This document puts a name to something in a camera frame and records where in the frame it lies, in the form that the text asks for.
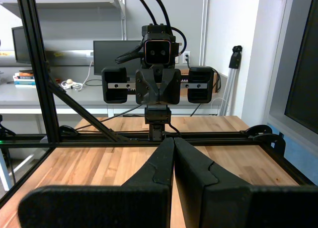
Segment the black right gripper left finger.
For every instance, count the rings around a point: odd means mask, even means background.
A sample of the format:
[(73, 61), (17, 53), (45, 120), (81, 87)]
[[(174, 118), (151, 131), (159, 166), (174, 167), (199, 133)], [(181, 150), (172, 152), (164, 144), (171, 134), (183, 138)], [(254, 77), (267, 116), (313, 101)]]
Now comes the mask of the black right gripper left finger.
[(173, 139), (121, 186), (43, 186), (19, 203), (23, 228), (168, 228)]

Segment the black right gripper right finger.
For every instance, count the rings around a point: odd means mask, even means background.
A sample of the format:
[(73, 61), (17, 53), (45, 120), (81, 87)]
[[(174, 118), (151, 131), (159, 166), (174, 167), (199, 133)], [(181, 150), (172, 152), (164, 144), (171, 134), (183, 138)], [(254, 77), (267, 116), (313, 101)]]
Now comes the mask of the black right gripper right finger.
[(176, 138), (175, 178), (188, 228), (315, 228), (316, 186), (254, 186)]

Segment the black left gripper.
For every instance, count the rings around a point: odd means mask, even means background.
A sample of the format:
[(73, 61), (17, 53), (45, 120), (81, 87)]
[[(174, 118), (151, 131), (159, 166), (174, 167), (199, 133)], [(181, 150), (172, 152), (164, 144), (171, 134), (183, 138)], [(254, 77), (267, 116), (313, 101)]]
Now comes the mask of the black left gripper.
[(129, 81), (125, 68), (104, 68), (102, 71), (103, 98), (106, 103), (127, 102), (128, 92), (136, 95), (141, 105), (178, 104), (180, 92), (187, 90), (190, 103), (208, 103), (212, 99), (214, 71), (211, 67), (191, 67), (183, 76), (176, 68), (151, 67), (136, 71)]

